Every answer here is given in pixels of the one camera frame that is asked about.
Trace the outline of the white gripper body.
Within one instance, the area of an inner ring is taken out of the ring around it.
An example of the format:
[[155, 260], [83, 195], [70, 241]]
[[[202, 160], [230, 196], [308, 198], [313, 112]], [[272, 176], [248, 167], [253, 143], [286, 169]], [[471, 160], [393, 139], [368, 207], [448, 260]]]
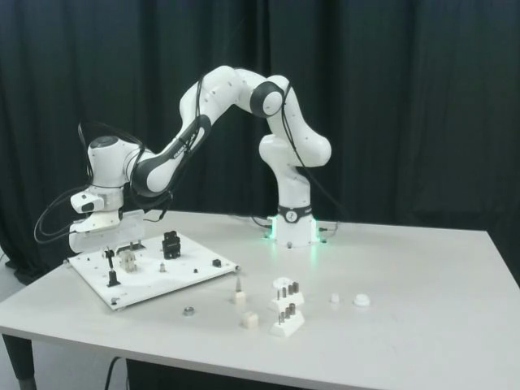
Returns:
[[143, 236], [144, 228], [141, 224], [121, 223], [118, 227], [72, 233], [69, 236], [69, 247], [74, 253], [92, 252], [104, 248], [113, 249], [139, 241]]

